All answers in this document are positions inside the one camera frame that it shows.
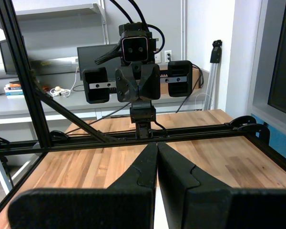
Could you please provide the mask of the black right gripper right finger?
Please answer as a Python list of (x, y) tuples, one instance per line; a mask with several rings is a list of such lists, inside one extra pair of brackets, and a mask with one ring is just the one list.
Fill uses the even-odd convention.
[(286, 189), (233, 188), (166, 143), (158, 177), (171, 229), (286, 229)]

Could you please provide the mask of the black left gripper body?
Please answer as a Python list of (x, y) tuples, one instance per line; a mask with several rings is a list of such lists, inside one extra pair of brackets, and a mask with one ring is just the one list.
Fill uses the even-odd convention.
[[(133, 69), (133, 74), (138, 85), (141, 78), (142, 65), (141, 63), (129, 65)], [(116, 80), (115, 78), (113, 81), (108, 80), (106, 68), (85, 69), (82, 74), (85, 96), (88, 103), (106, 103), (109, 101), (110, 94), (117, 94)], [(193, 64), (190, 61), (169, 62), (167, 70), (160, 70), (160, 86), (164, 83), (168, 84), (168, 93), (171, 97), (189, 96), (193, 88)]]

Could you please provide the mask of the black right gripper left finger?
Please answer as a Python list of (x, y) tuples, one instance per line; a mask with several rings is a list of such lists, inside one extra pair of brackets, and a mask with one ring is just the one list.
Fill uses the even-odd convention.
[(37, 188), (9, 205), (12, 229), (152, 229), (157, 144), (150, 143), (106, 189)]

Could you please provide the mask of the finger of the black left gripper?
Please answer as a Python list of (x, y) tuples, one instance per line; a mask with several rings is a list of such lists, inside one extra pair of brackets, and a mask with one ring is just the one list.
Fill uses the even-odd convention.
[(143, 101), (158, 100), (160, 91), (160, 68), (157, 64), (142, 65), (138, 85), (139, 98)]
[(139, 99), (138, 84), (131, 66), (121, 66), (116, 69), (115, 80), (119, 102), (135, 102)]

